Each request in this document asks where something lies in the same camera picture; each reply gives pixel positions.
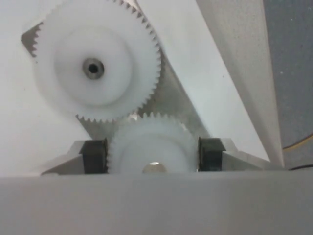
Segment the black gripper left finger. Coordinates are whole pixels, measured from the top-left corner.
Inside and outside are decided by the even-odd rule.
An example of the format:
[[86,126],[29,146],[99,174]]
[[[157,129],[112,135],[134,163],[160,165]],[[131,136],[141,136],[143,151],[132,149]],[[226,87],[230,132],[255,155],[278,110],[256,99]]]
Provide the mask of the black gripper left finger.
[[108,140],[75,141],[70,150],[40,166],[40,174],[106,174]]

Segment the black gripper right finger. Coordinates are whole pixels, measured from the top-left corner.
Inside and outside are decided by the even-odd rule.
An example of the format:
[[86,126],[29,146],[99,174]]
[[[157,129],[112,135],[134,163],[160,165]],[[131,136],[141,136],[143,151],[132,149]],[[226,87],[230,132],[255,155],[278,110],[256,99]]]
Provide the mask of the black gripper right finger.
[[279,166],[239,150],[230,138],[198,138],[198,171],[274,171]]

